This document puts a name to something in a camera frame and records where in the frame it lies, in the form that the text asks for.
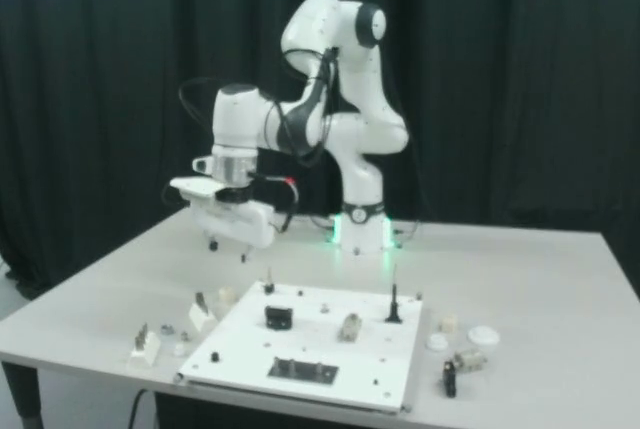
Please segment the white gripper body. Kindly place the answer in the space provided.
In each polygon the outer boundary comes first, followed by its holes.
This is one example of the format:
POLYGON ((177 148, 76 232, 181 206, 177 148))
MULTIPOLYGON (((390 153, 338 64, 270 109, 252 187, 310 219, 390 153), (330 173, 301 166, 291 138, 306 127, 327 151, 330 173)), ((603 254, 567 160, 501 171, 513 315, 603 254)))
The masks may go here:
POLYGON ((213 200, 191 202, 196 224, 209 236, 233 239, 254 248, 267 248, 275 238, 274 207, 258 201, 223 204, 213 200))

